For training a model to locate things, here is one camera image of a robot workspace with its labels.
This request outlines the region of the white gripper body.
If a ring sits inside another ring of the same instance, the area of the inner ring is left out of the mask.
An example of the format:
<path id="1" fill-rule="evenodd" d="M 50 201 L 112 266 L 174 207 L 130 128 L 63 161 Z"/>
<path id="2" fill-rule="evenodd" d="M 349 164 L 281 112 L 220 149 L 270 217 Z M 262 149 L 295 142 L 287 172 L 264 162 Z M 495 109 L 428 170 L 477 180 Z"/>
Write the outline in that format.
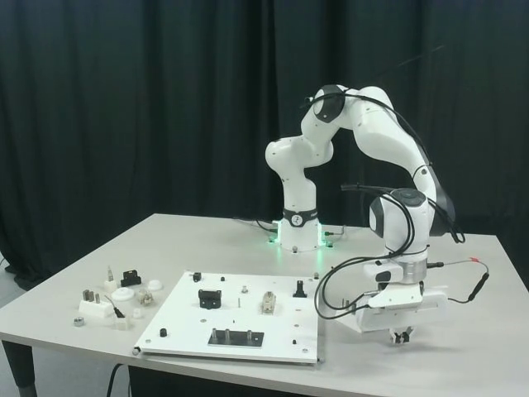
<path id="1" fill-rule="evenodd" d="M 361 309 L 355 313 L 355 323 L 359 332 L 415 328 L 445 320 L 447 304 L 444 289 L 426 289 L 419 304 Z"/>

